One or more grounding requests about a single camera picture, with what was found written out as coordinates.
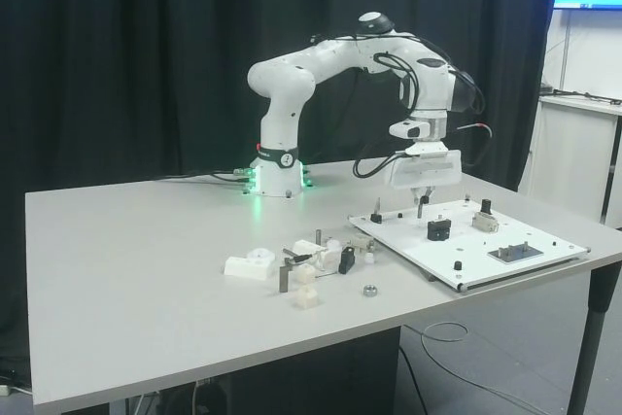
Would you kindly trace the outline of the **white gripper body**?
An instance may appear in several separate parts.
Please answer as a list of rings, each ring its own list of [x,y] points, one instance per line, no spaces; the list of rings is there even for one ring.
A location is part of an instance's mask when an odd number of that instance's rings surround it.
[[[400,157],[389,165],[387,173],[387,184],[397,190],[456,185],[461,179],[459,150],[434,156]]]

